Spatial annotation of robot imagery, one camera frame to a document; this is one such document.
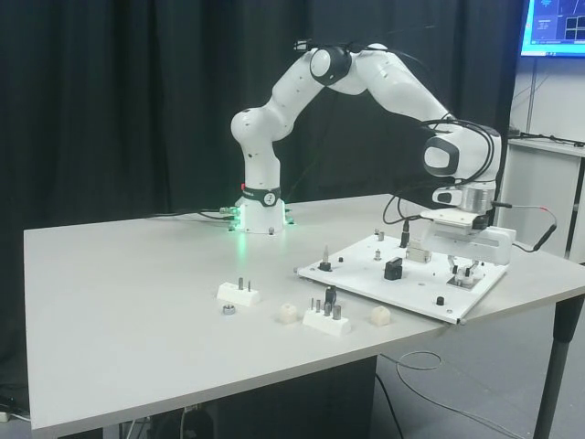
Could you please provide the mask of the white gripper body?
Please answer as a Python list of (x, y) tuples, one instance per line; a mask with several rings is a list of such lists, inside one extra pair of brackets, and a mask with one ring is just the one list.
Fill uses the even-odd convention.
[(515, 239), (514, 230), (497, 227), (468, 231), (432, 226), (423, 235), (422, 245), (431, 252), (495, 265), (507, 265)]

